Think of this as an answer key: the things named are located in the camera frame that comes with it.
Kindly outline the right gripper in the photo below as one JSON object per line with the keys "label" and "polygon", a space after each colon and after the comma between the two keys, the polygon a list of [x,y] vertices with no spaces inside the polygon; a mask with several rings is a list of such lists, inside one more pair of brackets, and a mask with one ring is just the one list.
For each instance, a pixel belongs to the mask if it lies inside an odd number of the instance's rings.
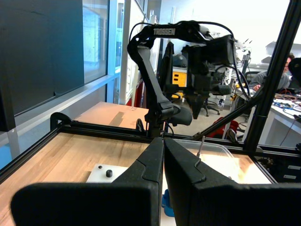
{"label": "right gripper", "polygon": [[183,92],[187,96],[193,119],[197,119],[202,108],[207,112],[204,97],[210,93],[219,96],[231,93],[228,85],[222,85],[217,68],[234,64],[233,38],[226,35],[203,45],[187,45],[182,53],[188,57],[187,85]]}

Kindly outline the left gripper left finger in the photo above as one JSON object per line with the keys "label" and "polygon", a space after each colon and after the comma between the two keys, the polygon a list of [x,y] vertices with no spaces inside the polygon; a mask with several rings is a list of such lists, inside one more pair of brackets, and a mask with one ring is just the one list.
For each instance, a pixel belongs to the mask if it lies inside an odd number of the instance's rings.
{"label": "left gripper left finger", "polygon": [[35,183],[10,208],[18,226],[158,226],[164,144],[155,138],[111,183]]}

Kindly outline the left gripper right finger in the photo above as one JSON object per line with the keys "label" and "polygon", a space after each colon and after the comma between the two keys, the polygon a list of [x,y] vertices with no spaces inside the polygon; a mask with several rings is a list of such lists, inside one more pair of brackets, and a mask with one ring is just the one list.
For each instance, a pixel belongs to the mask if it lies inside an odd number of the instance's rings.
{"label": "left gripper right finger", "polygon": [[301,186],[239,184],[166,138],[164,167],[179,226],[298,226]]}

